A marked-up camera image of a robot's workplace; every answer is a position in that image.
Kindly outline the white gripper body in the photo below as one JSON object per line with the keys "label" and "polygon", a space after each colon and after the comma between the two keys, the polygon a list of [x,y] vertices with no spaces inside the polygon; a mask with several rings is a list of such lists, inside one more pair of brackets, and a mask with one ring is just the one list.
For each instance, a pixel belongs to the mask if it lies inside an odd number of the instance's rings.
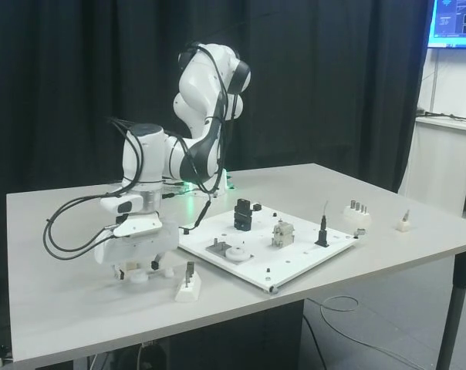
{"label": "white gripper body", "polygon": [[115,237],[115,228],[115,225],[106,227],[96,239],[97,242],[101,241],[94,248],[98,264],[150,261],[158,254],[176,249],[179,244],[178,225],[173,220],[164,220],[163,227],[157,232],[132,237]]}

